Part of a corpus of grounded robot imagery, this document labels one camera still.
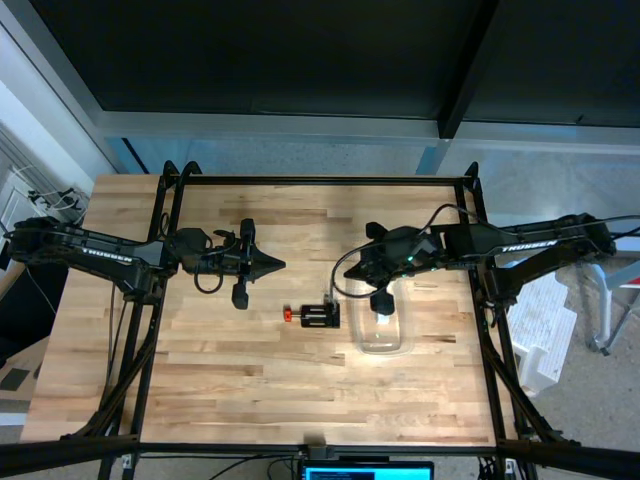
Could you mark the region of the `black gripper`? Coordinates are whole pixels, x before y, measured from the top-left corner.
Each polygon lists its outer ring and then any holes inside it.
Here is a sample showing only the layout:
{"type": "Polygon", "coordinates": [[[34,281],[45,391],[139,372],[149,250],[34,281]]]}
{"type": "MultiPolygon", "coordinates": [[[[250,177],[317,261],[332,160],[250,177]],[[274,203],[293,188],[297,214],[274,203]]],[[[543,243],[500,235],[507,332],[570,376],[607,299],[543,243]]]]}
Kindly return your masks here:
{"type": "Polygon", "coordinates": [[[255,283],[260,278],[286,268],[284,261],[265,254],[255,245],[255,223],[246,218],[241,221],[238,237],[228,238],[222,246],[214,247],[211,255],[215,258],[215,272],[218,284],[210,294],[220,290],[224,276],[235,275],[231,300],[238,310],[246,310],[249,304],[247,283],[250,278],[255,283]]]}
{"type": "Polygon", "coordinates": [[[387,286],[404,275],[417,256],[431,253],[431,240],[420,229],[409,226],[388,230],[377,222],[369,222],[365,231],[375,246],[344,272],[345,286],[373,287],[376,293],[370,297],[371,309],[377,314],[391,316],[395,313],[395,303],[387,286]]]}

